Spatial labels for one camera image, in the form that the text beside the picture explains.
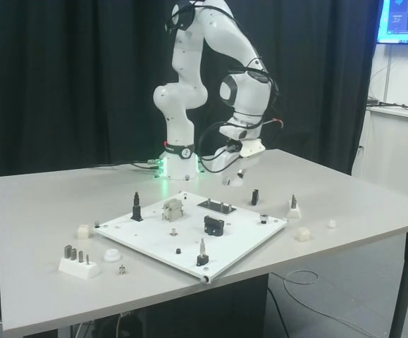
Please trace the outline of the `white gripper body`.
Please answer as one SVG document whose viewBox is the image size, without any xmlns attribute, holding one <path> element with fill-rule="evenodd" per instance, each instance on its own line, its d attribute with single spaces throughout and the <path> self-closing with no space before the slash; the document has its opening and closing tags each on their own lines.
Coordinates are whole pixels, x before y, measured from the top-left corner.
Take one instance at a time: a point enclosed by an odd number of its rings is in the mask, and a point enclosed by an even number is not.
<svg viewBox="0 0 408 338">
<path fill-rule="evenodd" d="M 221 175 L 234 175 L 241 168 L 240 152 L 221 147 L 215 151 L 212 172 Z"/>
</svg>

